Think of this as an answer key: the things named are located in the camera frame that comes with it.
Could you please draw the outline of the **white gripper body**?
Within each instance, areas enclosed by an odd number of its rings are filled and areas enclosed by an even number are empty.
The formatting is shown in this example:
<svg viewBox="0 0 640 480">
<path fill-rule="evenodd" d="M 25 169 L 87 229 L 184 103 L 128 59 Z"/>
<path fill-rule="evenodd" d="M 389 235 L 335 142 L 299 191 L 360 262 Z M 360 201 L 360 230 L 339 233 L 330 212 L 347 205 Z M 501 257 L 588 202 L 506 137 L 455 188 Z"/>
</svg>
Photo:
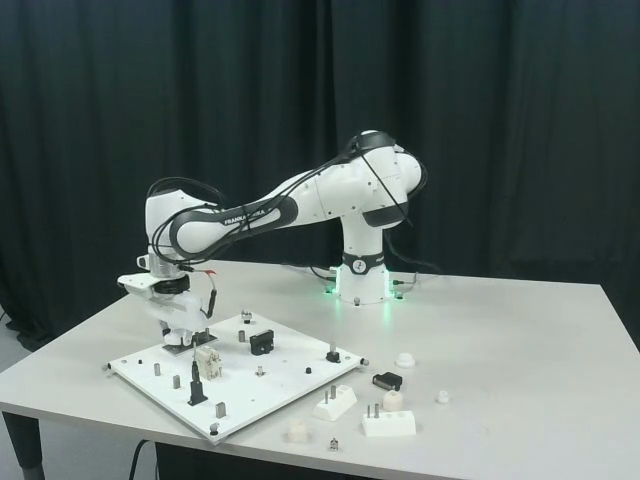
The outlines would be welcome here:
<svg viewBox="0 0 640 480">
<path fill-rule="evenodd" d="M 168 325 L 203 325 L 202 300 L 192 292 L 154 296 L 148 301 L 148 312 Z"/>
</svg>

